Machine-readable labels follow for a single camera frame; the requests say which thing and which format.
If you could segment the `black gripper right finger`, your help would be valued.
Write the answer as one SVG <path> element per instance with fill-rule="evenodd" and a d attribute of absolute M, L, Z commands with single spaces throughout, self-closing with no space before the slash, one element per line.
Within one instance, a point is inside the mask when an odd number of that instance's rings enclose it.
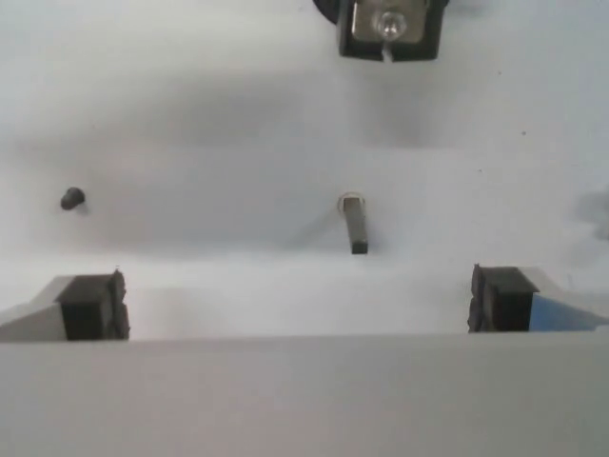
<path fill-rule="evenodd" d="M 608 329 L 606 294 L 569 291 L 539 268 L 476 264 L 471 294 L 470 333 Z"/>

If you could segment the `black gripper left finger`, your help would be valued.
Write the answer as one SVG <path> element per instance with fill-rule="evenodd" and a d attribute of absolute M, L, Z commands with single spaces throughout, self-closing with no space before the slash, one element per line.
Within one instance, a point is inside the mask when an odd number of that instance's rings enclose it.
<path fill-rule="evenodd" d="M 127 340 L 124 274 L 53 278 L 33 299 L 1 311 L 3 343 Z"/>

